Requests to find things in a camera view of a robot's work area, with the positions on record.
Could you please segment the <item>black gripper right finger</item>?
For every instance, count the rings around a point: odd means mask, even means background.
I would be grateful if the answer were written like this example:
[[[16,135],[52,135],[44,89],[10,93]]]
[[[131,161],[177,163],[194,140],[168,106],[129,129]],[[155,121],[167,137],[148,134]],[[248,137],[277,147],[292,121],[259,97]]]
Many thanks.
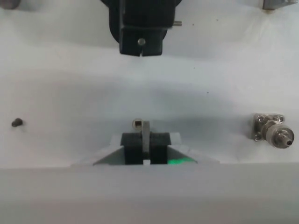
[[[149,161],[151,165],[183,165],[198,163],[189,156],[190,148],[181,142],[179,133],[150,133]]]

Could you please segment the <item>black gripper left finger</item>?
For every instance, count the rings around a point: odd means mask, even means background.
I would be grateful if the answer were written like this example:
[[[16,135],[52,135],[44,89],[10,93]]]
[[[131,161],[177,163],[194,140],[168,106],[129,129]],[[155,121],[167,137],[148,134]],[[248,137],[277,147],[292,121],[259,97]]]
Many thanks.
[[[110,144],[93,155],[93,165],[142,165],[142,135],[123,133],[114,135]]]

